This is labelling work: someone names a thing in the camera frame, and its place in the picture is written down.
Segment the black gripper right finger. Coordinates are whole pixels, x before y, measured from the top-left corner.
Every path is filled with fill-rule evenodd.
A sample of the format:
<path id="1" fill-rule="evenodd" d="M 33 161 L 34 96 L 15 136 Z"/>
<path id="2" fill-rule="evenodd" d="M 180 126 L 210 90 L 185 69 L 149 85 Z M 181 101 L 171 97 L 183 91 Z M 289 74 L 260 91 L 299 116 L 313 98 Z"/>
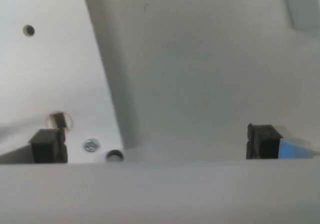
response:
<path id="1" fill-rule="evenodd" d="M 295 137 L 284 126 L 248 124 L 246 159 L 312 159 L 316 148 Z"/>

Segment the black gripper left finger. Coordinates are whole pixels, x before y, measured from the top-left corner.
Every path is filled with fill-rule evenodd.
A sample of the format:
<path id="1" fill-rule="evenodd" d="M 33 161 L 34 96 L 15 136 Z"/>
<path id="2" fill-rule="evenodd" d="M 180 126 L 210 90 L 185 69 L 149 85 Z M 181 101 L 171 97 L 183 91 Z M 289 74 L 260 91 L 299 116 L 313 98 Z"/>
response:
<path id="1" fill-rule="evenodd" d="M 27 146 L 1 154 L 2 164 L 55 164 L 68 162 L 63 128 L 39 129 Z"/>

